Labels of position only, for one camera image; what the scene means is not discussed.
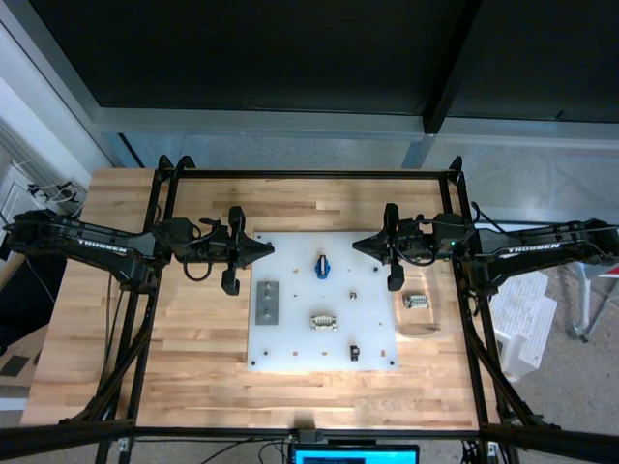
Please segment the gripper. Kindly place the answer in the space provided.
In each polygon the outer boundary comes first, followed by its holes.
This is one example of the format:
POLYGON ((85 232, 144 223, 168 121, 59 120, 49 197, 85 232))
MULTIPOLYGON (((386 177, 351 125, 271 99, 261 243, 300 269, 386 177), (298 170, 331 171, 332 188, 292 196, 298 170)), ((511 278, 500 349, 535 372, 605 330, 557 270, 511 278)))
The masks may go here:
MULTIPOLYGON (((206 236, 193 239, 185 247, 185 276, 191 281, 201 282, 210 276, 214 264, 224 263, 227 268, 221 274, 221 288, 228 296, 238 296, 240 281, 236 271, 241 266, 240 243, 246 226, 245 214, 240 206, 234 206, 228 212, 228 226, 208 218, 203 218, 201 222, 210 224, 212 229, 206 236), (203 276, 191 275, 189 264, 204 263, 207 264, 207 271, 203 276)), ((244 237, 244 249, 250 251, 244 258, 245 267, 275 252, 270 242, 262 243, 249 236, 244 237)))
POLYGON ((371 237, 364 238, 352 244, 354 250, 386 264, 386 254, 383 248, 387 246, 387 260, 390 275, 387 278, 388 290, 399 291, 405 281, 404 268, 401 261, 415 267, 427 267, 436 261, 436 245, 431 236, 420 229, 422 217, 417 219, 402 219, 399 208, 394 203, 388 203, 384 211, 384 230, 371 237))

